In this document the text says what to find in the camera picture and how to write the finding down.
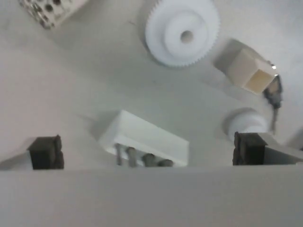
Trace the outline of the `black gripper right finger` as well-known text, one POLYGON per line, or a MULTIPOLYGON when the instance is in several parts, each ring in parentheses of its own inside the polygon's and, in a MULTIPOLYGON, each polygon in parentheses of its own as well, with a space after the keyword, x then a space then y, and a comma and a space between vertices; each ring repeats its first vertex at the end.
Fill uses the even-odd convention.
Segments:
POLYGON ((303 152, 279 144, 268 133, 234 134, 233 165, 296 165, 303 163, 303 152))

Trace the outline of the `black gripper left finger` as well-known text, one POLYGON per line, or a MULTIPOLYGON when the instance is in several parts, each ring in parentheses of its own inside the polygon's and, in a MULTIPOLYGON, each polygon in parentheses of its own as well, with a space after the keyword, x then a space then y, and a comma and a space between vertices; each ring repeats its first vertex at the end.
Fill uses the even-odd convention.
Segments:
POLYGON ((15 149, 0 155, 1 170, 63 170, 60 135, 29 137, 15 149))

